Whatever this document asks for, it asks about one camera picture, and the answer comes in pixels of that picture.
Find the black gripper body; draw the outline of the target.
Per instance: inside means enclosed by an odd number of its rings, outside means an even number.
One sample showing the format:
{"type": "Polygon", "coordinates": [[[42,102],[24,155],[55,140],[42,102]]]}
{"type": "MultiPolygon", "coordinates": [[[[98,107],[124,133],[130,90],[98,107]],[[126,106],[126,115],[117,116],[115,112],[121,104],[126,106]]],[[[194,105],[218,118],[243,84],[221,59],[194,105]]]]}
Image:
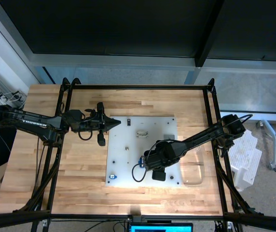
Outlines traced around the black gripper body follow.
{"type": "Polygon", "coordinates": [[[85,112],[89,113],[89,117],[84,117],[84,119],[80,122],[80,132],[90,132],[90,136],[88,138],[83,138],[80,135],[80,139],[83,141],[88,141],[92,138],[93,131],[98,131],[97,143],[100,146],[105,146],[105,113],[103,102],[97,103],[97,110],[85,109],[85,112]]]}
{"type": "Polygon", "coordinates": [[[144,152],[143,164],[147,172],[152,171],[152,179],[165,181],[165,168],[177,163],[177,156],[172,148],[172,142],[157,142],[144,152]]]}

